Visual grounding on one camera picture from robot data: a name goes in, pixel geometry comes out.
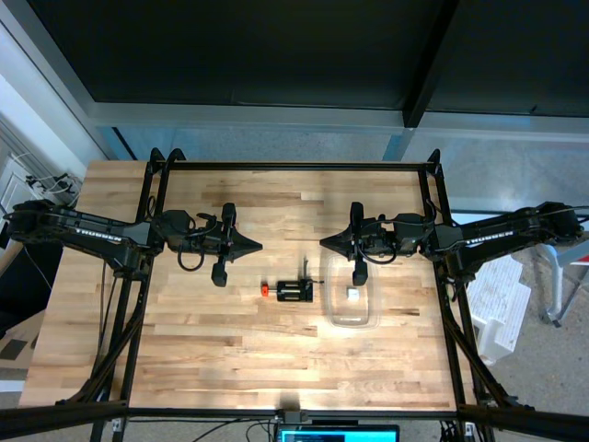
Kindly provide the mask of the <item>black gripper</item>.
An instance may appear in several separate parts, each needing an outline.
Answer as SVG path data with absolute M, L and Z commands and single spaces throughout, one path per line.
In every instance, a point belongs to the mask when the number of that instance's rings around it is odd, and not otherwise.
M 240 234 L 236 229 L 237 209 L 234 204 L 224 204 L 221 220 L 209 219 L 205 227 L 193 235 L 203 255 L 215 256 L 211 278 L 215 286 L 225 287 L 225 265 L 251 253 L 263 250 L 257 241 Z
M 361 203 L 352 203 L 350 221 L 350 227 L 323 238 L 319 244 L 346 259 L 353 259 L 352 283 L 364 285 L 368 279 L 367 263 L 385 265 L 392 262 L 392 258 L 384 261 L 375 259 L 375 256 L 383 258 L 392 255 L 392 235 L 382 227 L 384 219 L 364 217 Z

